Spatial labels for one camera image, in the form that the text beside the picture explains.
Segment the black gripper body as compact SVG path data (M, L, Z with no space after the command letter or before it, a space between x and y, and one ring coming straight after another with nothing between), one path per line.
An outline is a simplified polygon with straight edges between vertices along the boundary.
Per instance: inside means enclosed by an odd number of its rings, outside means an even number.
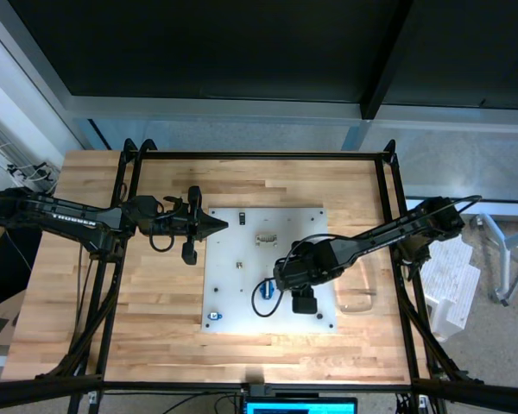
M186 241L182 245L182 260L186 264L196 264L198 254L194 243L198 239L198 215L201 211L202 194L198 186L188 189L187 201L174 196L165 196L165 201L172 203L170 211L158 213L150 224L148 241L150 247L158 253L166 253L174 246L177 236L184 236ZM168 236L170 243L166 248L158 248L154 243L155 236Z
M290 292L294 314L316 314L317 299L314 297L313 281L317 276L316 267L308 259L293 256L280 258L275 262L273 276L280 292Z

